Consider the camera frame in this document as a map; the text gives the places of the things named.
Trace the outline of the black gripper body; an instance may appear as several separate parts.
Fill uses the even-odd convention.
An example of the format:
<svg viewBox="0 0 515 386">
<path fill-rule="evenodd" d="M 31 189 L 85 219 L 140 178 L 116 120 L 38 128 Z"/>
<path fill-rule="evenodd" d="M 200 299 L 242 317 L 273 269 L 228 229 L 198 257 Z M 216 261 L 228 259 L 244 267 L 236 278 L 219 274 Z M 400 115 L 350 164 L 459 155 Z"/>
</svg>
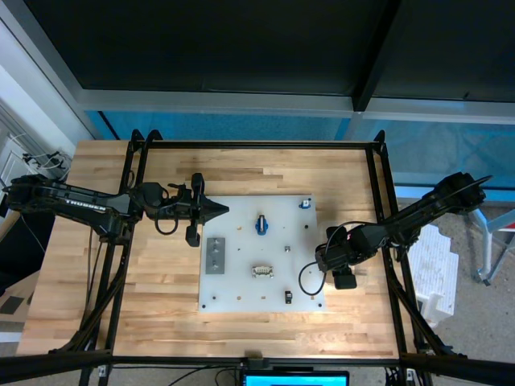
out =
<svg viewBox="0 0 515 386">
<path fill-rule="evenodd" d="M 351 269 L 356 253 L 348 241 L 348 231 L 344 225 L 326 229 L 327 242 L 315 249 L 315 260 L 319 270 L 332 275 L 337 290 L 354 290 L 356 277 Z"/>
<path fill-rule="evenodd" d="M 204 177 L 201 173 L 192 175 L 191 187 L 185 184 L 171 184 L 177 190 L 177 195 L 173 199 L 172 213 L 176 223 L 180 220 L 188 220 L 190 224 L 186 227 L 185 240 L 190 247 L 200 246 L 200 234 L 198 225 L 200 224 L 200 211 L 202 208 L 201 197 L 204 193 Z"/>
</svg>

